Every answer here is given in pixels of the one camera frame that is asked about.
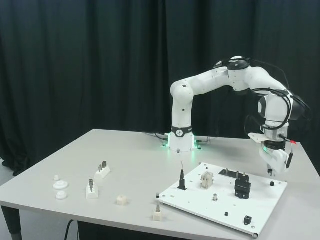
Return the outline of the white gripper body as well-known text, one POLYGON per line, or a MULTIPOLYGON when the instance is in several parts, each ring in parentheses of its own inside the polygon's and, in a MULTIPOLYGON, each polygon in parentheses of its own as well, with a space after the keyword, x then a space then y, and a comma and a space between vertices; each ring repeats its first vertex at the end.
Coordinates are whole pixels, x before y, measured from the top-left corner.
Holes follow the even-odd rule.
POLYGON ((259 155, 266 162, 268 168, 272 169, 277 174, 283 174, 289 171, 287 168, 289 155, 282 149, 272 150, 267 147, 262 147, 259 150, 259 155))

